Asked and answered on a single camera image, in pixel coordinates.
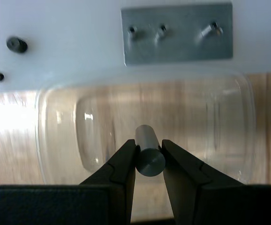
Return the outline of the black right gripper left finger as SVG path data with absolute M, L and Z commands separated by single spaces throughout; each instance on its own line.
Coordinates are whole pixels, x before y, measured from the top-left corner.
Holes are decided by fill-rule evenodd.
M 0 185 L 0 225 L 128 225 L 135 159 L 129 139 L 78 185 Z

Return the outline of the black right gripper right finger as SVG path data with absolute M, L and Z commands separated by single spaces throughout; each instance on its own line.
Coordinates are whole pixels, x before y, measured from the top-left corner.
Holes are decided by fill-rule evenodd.
M 178 225 L 271 225 L 271 185 L 245 185 L 170 140 L 164 179 Z

